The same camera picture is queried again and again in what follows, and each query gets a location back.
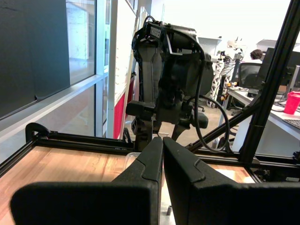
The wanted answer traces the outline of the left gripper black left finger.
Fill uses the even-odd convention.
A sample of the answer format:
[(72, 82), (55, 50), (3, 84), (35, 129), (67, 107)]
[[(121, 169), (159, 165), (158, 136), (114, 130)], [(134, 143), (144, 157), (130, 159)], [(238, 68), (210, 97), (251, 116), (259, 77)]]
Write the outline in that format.
[(157, 225), (163, 141), (154, 138), (111, 182), (36, 182), (10, 201), (17, 225)]

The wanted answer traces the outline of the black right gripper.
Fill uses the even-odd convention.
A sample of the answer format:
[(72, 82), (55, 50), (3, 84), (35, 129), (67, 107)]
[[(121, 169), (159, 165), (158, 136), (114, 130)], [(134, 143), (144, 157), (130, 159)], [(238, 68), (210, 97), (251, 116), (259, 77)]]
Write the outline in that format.
[(198, 112), (195, 117), (195, 97), (186, 97), (182, 93), (173, 93), (170, 96), (158, 93), (141, 94), (139, 99), (131, 100), (126, 106), (126, 114), (135, 116), (142, 121), (153, 120), (153, 134), (159, 135), (162, 122), (174, 124), (172, 139), (177, 141), (178, 137), (185, 131), (199, 124), (200, 128), (208, 126), (209, 119), (203, 111)]

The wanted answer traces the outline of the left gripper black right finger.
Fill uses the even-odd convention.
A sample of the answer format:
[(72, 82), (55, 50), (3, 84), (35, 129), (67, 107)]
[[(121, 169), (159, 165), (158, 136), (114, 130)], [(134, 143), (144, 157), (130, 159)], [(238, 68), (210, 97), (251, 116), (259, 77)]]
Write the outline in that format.
[(178, 225), (297, 225), (300, 186), (237, 183), (169, 137), (164, 171)]

